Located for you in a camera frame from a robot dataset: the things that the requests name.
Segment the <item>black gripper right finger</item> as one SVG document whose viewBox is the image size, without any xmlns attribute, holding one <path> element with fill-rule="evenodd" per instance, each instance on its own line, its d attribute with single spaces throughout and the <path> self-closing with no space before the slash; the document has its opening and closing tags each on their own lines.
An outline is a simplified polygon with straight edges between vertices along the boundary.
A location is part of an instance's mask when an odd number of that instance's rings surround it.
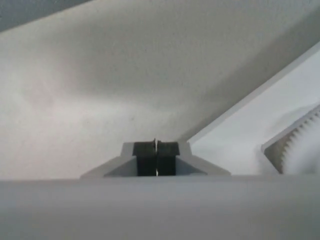
<svg viewBox="0 0 320 240">
<path fill-rule="evenodd" d="M 192 153 L 189 142 L 157 142 L 159 176 L 230 176 L 231 173 Z"/>
</svg>

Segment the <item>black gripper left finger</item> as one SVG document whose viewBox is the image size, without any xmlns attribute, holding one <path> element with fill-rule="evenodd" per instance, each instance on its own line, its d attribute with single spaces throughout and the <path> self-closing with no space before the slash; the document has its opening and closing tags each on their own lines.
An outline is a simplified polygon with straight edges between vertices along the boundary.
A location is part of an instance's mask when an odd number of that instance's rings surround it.
<svg viewBox="0 0 320 240">
<path fill-rule="evenodd" d="M 154 141 L 125 142 L 118 156 L 85 172 L 82 179 L 111 177 L 154 177 L 157 175 L 157 153 Z"/>
</svg>

